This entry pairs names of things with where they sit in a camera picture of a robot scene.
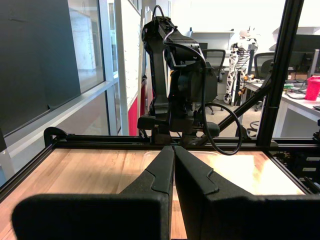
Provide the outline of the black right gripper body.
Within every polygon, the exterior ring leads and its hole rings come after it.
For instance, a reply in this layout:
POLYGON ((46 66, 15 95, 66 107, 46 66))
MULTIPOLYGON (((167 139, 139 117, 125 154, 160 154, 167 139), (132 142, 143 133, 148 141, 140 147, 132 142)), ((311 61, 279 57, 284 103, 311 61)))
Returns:
POLYGON ((191 134, 192 132, 203 132, 207 135, 209 131, 212 137, 220 135, 220 127, 214 122, 208 121, 208 118, 200 111, 183 112, 182 114, 174 114, 174 112, 155 113, 149 111, 148 114, 138 118, 137 128, 139 130, 155 130, 164 127, 170 132, 181 132, 191 134))

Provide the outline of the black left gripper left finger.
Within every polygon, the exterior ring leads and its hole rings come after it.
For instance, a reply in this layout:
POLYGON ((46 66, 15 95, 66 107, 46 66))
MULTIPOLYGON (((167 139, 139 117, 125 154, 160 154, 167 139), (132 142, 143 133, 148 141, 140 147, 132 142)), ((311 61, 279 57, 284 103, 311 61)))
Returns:
POLYGON ((11 222, 19 240, 168 240, 175 153, 165 146, 118 194, 37 194, 11 222))

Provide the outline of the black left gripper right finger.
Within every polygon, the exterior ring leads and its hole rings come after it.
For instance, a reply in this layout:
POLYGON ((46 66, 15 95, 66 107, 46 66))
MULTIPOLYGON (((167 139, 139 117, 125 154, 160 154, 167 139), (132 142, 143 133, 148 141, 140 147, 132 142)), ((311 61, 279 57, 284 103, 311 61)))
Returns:
POLYGON ((318 195, 254 195, 177 146, 175 185, 190 240, 317 240, 318 195))

